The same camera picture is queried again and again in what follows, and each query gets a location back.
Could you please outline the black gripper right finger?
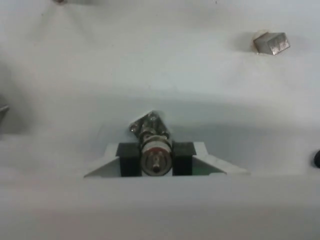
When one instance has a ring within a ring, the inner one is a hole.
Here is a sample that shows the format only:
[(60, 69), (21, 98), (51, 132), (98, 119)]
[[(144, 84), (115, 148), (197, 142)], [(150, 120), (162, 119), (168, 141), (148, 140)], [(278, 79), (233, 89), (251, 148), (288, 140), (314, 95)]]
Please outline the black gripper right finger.
[(246, 175), (248, 171), (209, 154), (204, 142), (174, 142), (173, 176)]

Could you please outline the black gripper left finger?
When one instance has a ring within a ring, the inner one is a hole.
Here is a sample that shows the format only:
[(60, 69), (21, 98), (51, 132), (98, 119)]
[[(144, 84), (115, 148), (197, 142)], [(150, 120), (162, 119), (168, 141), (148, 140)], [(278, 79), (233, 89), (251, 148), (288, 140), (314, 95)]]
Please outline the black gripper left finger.
[(141, 152), (134, 142), (109, 144), (103, 157), (93, 163), (84, 178), (141, 177)]

